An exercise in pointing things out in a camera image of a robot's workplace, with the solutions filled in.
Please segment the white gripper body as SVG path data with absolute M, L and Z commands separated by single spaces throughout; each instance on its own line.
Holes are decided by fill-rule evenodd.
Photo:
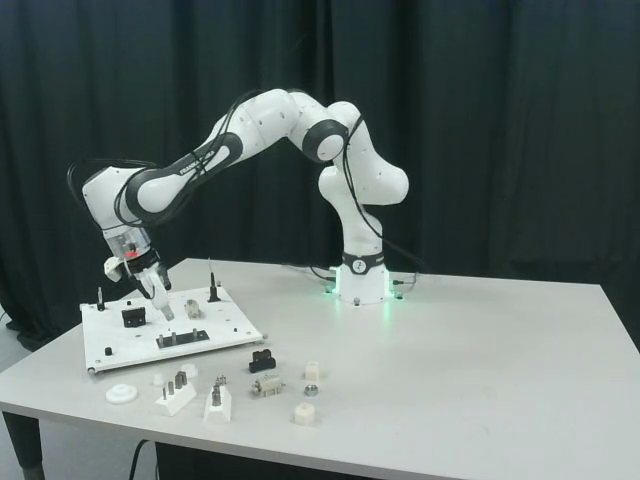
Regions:
M 143 268 L 139 271 L 131 271 L 131 276 L 137 289 L 137 279 L 141 277 L 147 277 L 152 282 L 153 287 L 163 285 L 167 293 L 171 289 L 171 281 L 167 270 L 162 265 L 152 265 L 151 267 Z

